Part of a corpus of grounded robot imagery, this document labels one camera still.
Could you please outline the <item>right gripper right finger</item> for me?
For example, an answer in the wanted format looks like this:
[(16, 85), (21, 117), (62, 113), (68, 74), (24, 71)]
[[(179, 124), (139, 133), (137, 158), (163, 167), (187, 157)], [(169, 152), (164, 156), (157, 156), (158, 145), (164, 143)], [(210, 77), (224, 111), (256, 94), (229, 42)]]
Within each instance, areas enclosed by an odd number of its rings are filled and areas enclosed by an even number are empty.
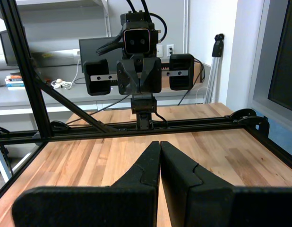
[(161, 176), (174, 227), (292, 227), (292, 187), (234, 186), (167, 141)]

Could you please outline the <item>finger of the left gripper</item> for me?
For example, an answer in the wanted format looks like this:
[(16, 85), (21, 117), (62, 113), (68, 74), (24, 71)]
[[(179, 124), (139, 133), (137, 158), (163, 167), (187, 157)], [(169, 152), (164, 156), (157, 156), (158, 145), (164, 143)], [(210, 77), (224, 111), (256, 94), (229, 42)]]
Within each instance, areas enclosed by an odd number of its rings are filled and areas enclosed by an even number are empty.
[(160, 93), (162, 69), (160, 58), (144, 58), (140, 77), (140, 93)]
[(137, 95), (139, 93), (139, 78), (133, 59), (118, 61), (117, 80), (121, 95)]

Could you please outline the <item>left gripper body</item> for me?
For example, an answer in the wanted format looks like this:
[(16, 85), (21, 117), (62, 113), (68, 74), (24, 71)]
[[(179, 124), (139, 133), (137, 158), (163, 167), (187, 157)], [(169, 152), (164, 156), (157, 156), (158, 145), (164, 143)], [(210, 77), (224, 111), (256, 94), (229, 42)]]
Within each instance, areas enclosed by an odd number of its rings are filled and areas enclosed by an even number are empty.
[[(140, 80), (144, 58), (133, 58), (135, 69)], [(169, 78), (171, 90), (189, 90), (194, 83), (194, 57), (191, 54), (172, 54), (168, 63), (161, 62), (161, 69), (167, 69), (166, 76)], [(106, 59), (96, 62), (85, 62), (83, 64), (84, 76), (86, 80), (87, 92), (91, 96), (107, 95), (111, 92), (113, 81), (117, 82), (117, 63), (116, 72), (109, 72), (109, 65)], [(138, 93), (137, 95), (154, 94)]]

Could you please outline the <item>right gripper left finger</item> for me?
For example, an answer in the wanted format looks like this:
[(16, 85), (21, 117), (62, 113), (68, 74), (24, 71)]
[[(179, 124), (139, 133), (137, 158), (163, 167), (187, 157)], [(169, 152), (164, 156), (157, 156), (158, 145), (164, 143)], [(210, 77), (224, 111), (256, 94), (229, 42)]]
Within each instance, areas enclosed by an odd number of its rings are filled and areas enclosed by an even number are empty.
[(114, 184), (35, 187), (12, 205), (17, 227), (155, 227), (160, 143), (153, 141)]

